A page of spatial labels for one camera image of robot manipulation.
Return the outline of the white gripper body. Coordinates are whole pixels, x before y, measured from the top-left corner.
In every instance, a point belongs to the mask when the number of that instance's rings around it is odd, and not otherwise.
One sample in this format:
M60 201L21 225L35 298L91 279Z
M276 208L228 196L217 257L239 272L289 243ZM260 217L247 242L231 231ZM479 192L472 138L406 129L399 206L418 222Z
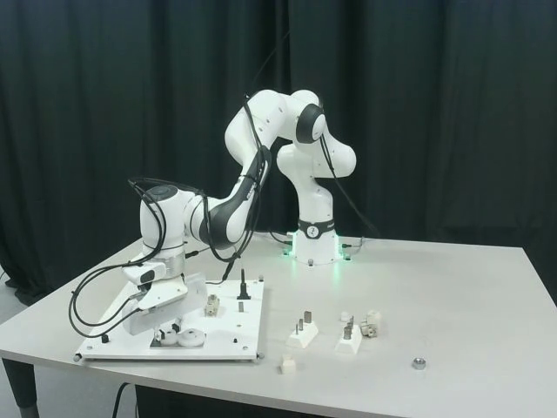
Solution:
M181 319L187 313L202 308L206 303L205 276L183 274L168 280L155 281L125 310L123 316L138 309L123 322L130 335L159 328L168 321Z

